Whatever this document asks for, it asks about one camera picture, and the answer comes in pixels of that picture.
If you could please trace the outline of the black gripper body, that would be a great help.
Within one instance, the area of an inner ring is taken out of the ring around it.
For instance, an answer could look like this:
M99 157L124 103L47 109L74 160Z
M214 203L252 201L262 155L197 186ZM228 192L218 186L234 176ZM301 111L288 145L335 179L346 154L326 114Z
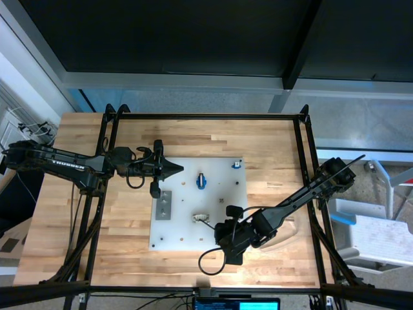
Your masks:
M250 239L255 236L253 228L247 219L240 221L251 208L243 209L235 205L229 205L226 209L227 216L231 217L233 227L228 237L228 245L225 250L225 262L228 265L242 265L243 254L250 246Z
M154 147L149 159L142 164L142 177L144 179L152 178L150 182L150 195L152 198L161 197L161 189L159 188L159 181L164 180L163 177L163 142L161 139L154 141Z

